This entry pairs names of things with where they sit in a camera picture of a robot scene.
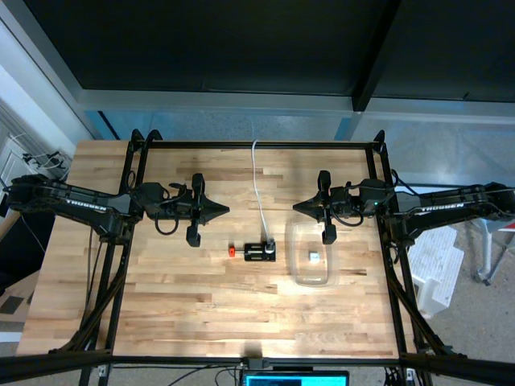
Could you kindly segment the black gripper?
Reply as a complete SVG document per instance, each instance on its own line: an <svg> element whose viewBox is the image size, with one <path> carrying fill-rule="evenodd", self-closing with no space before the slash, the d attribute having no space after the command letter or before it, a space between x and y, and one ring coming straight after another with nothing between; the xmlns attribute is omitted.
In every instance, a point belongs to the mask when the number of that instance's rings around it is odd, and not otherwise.
<svg viewBox="0 0 515 386"><path fill-rule="evenodd" d="M320 171L317 184L318 193L310 199L294 204L293 210L321 223L323 225L322 242L324 245L330 245L337 239L333 221L355 228L356 224L348 219L356 217L356 209L352 206L347 187L331 187L329 171Z"/></svg>
<svg viewBox="0 0 515 386"><path fill-rule="evenodd" d="M229 207L210 200L204 195L204 190L204 176L201 173L194 174L191 187L185 189L185 192L175 205L176 219L178 221L188 220L190 222L186 229L186 241L191 247L200 247L198 226L202 223L201 211L203 207L206 209L204 211L204 223L229 213Z"/></svg>

